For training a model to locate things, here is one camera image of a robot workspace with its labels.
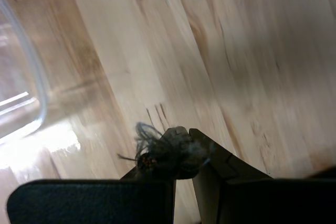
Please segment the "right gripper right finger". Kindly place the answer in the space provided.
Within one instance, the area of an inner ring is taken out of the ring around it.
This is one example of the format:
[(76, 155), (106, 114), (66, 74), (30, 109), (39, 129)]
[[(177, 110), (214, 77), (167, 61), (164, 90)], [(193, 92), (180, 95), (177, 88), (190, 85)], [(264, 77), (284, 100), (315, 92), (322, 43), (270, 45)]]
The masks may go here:
[(189, 134), (214, 148), (192, 180), (202, 223), (335, 223), (335, 167), (303, 179), (274, 179), (200, 130)]

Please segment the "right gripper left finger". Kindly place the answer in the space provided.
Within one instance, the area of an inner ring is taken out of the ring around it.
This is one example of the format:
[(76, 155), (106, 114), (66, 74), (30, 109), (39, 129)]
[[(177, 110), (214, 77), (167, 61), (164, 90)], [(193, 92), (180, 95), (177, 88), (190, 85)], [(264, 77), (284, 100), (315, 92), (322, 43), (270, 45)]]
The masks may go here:
[(43, 179), (7, 200), (11, 223), (173, 223), (183, 127), (138, 130), (135, 166), (120, 179)]

